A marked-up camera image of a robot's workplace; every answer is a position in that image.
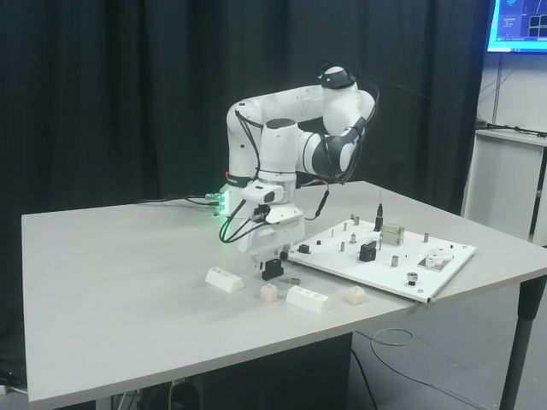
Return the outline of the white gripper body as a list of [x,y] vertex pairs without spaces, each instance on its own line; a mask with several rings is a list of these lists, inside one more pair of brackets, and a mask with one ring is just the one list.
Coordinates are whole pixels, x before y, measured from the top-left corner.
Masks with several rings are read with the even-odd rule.
[[237,241],[241,253],[255,257],[258,255],[273,255],[285,247],[290,248],[304,238],[304,220],[294,220],[286,224],[252,223],[251,231]]

